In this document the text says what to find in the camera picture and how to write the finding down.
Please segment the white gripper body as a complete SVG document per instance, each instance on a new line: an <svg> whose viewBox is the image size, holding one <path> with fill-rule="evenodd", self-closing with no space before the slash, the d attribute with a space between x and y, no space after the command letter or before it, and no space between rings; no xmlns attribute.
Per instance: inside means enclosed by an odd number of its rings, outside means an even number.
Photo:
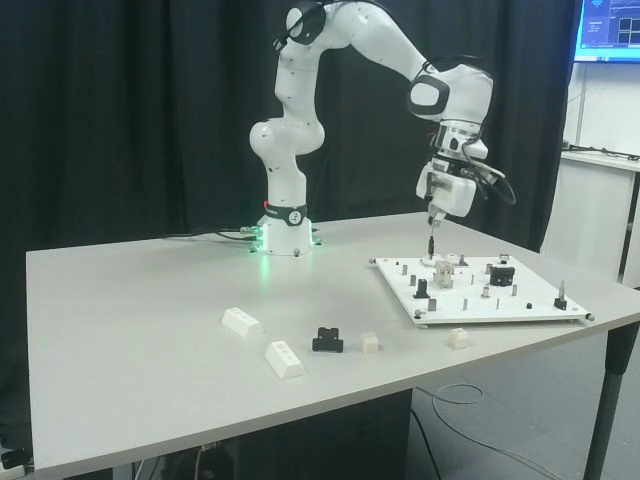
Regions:
<svg viewBox="0 0 640 480"><path fill-rule="evenodd" d="M447 215L455 217L465 217L469 213L475 193L473 180L439 170L433 162L423 167L416 185L416 195L427 202L427 207L433 202Z"/></svg>

